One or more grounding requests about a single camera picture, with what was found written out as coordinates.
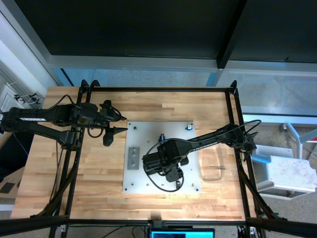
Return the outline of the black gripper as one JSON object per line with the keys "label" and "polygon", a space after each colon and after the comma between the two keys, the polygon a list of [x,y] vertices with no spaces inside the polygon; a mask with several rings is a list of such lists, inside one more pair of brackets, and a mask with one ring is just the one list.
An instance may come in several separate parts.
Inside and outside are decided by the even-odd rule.
{"label": "black gripper", "polygon": [[104,146],[110,146],[113,142],[114,134],[118,134],[121,132],[125,132],[128,128],[123,127],[110,127],[111,121],[121,121],[125,120],[125,117],[122,116],[121,112],[113,109],[111,105],[111,100],[105,100],[102,104],[100,104],[101,110],[99,112],[99,116],[102,119],[102,124],[106,124],[105,135],[103,136],[103,144]]}
{"label": "black gripper", "polygon": [[168,182],[175,182],[180,179],[179,171],[177,166],[172,166],[165,170],[165,177]]}

